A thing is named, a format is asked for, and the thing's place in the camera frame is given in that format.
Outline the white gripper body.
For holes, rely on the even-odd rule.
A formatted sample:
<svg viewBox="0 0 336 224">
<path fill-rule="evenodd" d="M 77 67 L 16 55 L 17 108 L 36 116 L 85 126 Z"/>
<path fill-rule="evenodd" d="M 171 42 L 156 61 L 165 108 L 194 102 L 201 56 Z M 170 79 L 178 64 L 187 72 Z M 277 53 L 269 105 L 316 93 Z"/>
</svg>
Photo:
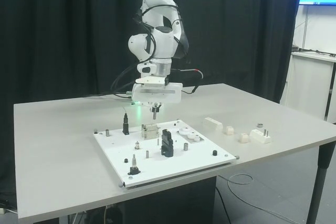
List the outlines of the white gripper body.
<svg viewBox="0 0 336 224">
<path fill-rule="evenodd" d="M 171 82 L 166 86 L 134 84 L 132 100 L 142 103 L 179 103 L 182 98 L 182 84 Z"/>
</svg>

